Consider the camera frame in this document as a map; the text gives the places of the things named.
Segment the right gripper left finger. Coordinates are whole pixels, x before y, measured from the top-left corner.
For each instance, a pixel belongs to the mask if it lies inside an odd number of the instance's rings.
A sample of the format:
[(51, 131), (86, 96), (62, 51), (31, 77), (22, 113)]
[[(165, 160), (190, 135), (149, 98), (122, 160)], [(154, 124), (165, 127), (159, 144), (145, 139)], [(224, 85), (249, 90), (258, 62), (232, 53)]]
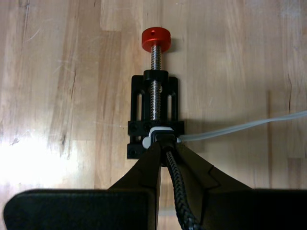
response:
[(33, 189), (4, 207), (9, 230), (155, 230), (161, 147), (154, 143), (109, 189)]

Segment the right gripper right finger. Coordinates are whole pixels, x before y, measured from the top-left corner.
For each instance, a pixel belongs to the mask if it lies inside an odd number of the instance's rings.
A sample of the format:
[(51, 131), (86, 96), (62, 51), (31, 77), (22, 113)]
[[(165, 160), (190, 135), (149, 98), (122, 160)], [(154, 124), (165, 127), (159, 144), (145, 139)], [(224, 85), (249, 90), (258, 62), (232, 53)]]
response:
[(305, 230), (307, 192), (254, 189), (216, 168), (183, 144), (175, 155), (184, 186), (175, 202), (186, 230)]

